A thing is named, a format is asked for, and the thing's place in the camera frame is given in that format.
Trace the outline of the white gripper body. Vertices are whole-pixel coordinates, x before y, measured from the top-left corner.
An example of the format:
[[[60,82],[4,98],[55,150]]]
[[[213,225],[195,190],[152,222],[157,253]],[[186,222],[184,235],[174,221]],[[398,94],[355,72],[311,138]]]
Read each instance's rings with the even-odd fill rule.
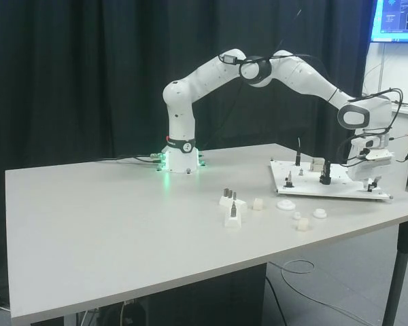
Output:
[[[374,180],[383,174],[384,165],[379,162],[365,161],[347,169],[347,175],[352,181]]]

